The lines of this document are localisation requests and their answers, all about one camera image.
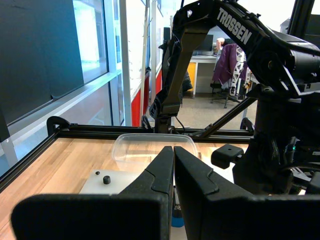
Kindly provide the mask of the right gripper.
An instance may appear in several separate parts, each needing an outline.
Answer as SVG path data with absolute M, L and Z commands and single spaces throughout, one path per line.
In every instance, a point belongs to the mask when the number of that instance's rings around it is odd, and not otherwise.
M 236 162 L 239 156 L 244 154 L 244 150 L 240 147 L 225 144 L 216 149 L 211 154 L 211 164 L 221 169 L 230 167 L 230 163 Z

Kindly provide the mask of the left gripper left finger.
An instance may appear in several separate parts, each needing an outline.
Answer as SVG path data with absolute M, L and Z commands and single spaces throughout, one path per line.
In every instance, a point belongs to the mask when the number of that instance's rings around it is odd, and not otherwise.
M 164 147 L 119 194 L 39 194 L 10 217 L 18 240 L 168 240 L 174 151 Z

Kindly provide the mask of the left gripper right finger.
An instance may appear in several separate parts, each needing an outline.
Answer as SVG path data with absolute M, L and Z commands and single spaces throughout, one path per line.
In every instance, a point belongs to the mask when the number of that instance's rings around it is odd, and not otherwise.
M 254 195 L 180 146 L 174 178 L 189 240 L 317 240 L 318 195 Z

